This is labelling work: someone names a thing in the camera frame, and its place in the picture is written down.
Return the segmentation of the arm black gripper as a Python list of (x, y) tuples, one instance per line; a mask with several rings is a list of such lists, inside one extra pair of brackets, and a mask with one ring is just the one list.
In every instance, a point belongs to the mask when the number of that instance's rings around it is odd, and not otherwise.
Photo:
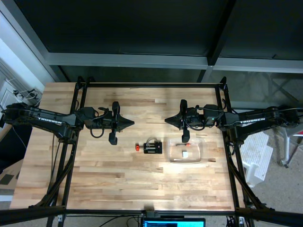
[(201, 131), (202, 130), (202, 120), (197, 112), (199, 106), (190, 107), (187, 106), (187, 101), (182, 99), (180, 102), (180, 112), (172, 117), (168, 117), (165, 119), (165, 123), (168, 123), (178, 129), (181, 129), (182, 123), (182, 142), (187, 143), (190, 139), (190, 132), (188, 128), (194, 131)]
[[(102, 120), (102, 129), (111, 130), (108, 137), (108, 141), (111, 145), (117, 144), (116, 132), (118, 131), (119, 116), (120, 116), (120, 105), (117, 101), (115, 101), (112, 103), (112, 110), (107, 111), (107, 113), (105, 114)], [(121, 131), (126, 129), (127, 127), (134, 125), (134, 121), (126, 119), (122, 116), (120, 116), (120, 122), (122, 123)]]

